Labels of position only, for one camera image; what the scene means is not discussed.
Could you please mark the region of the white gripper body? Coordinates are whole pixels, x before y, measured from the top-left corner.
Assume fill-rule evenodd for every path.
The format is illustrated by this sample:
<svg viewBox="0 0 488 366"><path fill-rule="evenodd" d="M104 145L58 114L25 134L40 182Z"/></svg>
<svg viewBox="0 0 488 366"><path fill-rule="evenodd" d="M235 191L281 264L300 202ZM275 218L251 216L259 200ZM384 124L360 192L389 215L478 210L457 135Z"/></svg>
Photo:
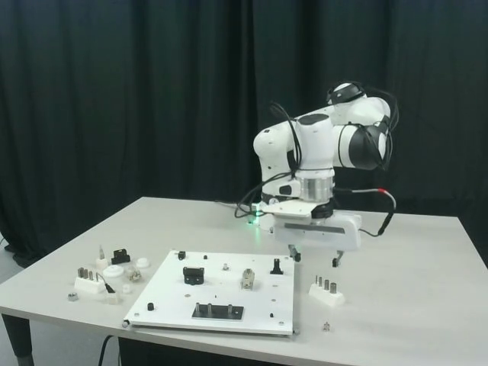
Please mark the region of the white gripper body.
<svg viewBox="0 0 488 366"><path fill-rule="evenodd" d="M361 224L360 215L335 211L326 219L275 216L273 227L275 239L287 246L350 252L361 247Z"/></svg>

